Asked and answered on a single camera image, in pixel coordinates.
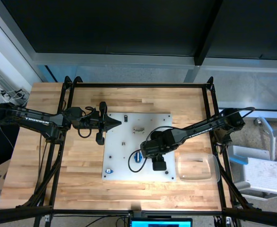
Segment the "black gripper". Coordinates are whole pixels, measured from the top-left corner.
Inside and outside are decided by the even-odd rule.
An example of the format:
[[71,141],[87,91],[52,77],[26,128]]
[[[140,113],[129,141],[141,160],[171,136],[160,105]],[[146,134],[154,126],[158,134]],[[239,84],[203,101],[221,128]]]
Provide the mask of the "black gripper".
[[154,171],[166,171],[166,162],[164,160],[165,153],[160,152],[152,156],[152,167]]
[[[104,137],[103,132],[105,131],[105,123],[106,123],[106,116],[107,116],[107,104],[106,102],[101,102],[99,104],[99,110],[96,109],[93,110],[93,112],[90,114],[89,117],[89,129],[92,130],[98,130],[98,133],[96,134],[96,142],[98,145],[104,144]],[[111,123],[108,125],[108,130],[111,130],[117,126],[121,125],[121,121],[114,118],[114,115],[110,114],[108,115],[108,122]]]

